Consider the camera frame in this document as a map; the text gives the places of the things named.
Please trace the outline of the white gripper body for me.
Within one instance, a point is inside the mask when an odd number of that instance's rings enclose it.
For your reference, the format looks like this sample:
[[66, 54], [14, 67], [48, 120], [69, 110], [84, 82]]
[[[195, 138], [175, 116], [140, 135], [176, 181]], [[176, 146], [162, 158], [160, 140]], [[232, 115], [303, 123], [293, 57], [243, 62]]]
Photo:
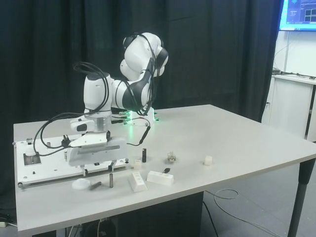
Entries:
[[67, 154], [70, 166], [84, 166], [127, 158], [126, 140], [113, 137], [106, 144], [69, 148]]

